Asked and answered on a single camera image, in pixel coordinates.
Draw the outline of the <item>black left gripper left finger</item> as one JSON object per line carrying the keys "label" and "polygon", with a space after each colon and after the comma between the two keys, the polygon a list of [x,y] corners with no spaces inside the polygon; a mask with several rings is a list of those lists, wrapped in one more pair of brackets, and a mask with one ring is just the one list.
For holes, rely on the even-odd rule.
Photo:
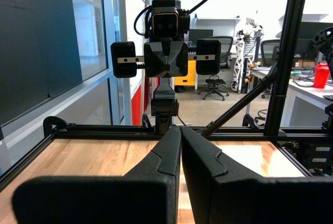
{"label": "black left gripper left finger", "polygon": [[18,223],[176,223],[181,131],[171,127],[124,176],[43,176],[12,195]]}

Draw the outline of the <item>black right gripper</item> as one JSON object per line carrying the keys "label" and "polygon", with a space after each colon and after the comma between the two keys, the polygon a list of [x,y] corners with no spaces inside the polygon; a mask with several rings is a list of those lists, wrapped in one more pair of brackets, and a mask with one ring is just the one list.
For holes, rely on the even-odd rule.
{"label": "black right gripper", "polygon": [[117,78],[131,78],[138,69],[148,77],[184,77],[190,60],[196,63],[199,75],[216,75],[220,70],[221,42],[218,39],[199,39],[195,48],[185,41],[148,42],[144,54],[136,55],[134,42],[115,42],[111,45],[112,66]]}

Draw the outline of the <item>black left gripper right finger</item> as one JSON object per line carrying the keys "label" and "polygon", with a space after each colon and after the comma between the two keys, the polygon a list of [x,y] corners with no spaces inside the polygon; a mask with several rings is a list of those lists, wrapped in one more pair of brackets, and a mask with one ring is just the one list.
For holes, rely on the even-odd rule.
{"label": "black left gripper right finger", "polygon": [[331,223],[332,179],[263,177],[189,127],[182,165],[196,223]]}

